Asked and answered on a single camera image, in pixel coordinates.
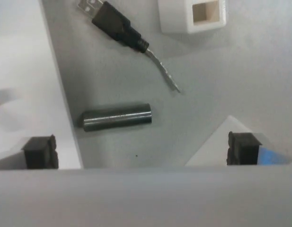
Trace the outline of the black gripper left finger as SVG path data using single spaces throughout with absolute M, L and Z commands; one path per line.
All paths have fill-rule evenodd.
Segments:
M 0 170 L 58 169 L 54 135 L 25 137 L 10 150 L 0 153 Z

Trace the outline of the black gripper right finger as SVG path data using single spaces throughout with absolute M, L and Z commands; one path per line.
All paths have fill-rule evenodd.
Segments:
M 228 166 L 270 166 L 292 163 L 292 157 L 276 150 L 262 133 L 229 132 Z

